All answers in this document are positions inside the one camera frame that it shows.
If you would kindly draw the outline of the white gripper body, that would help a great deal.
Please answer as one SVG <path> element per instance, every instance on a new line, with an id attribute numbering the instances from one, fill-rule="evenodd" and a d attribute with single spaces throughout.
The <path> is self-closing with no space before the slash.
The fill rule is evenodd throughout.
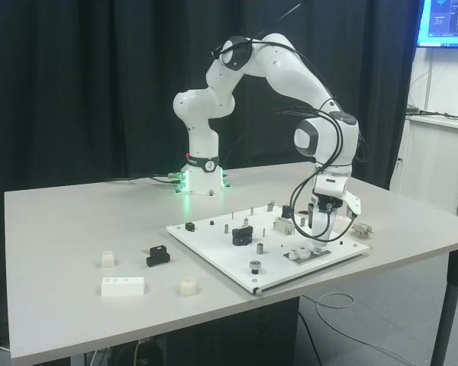
<path id="1" fill-rule="evenodd" d="M 325 208 L 314 205 L 309 216 L 311 221 L 311 242 L 315 246 L 326 246 L 334 225 L 335 210 L 331 204 Z"/>

